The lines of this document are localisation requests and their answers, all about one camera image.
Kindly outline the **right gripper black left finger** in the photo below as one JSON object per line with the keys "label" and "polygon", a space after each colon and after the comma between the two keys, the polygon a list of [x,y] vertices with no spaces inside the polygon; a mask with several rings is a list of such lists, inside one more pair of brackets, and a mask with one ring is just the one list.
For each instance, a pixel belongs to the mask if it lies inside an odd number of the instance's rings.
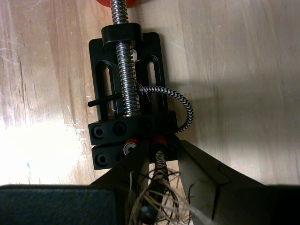
{"label": "right gripper black left finger", "polygon": [[2,225],[125,225],[146,186],[149,141],[90,185],[4,185]]}

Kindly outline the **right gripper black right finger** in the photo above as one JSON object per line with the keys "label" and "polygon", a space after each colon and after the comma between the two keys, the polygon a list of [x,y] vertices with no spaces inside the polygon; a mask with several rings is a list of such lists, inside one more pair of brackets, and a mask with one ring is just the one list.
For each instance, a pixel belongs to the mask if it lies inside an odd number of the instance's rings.
{"label": "right gripper black right finger", "polygon": [[298,225],[300,187],[263,185],[185,141],[176,143],[187,202],[215,225]]}

